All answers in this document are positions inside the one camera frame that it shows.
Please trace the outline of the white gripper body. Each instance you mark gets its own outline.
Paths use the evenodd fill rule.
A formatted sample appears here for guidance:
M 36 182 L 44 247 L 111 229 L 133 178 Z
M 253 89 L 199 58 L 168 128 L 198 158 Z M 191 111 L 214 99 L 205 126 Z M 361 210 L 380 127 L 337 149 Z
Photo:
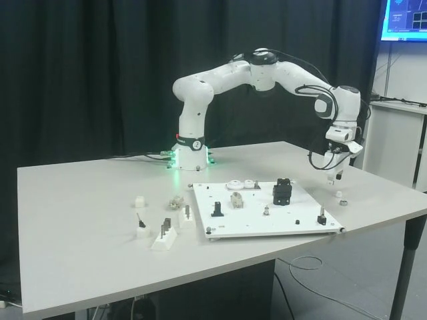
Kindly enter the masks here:
M 327 174 L 342 174 L 350 159 L 356 157 L 363 150 L 357 142 L 330 143 L 329 149 L 324 153 L 322 169 Z

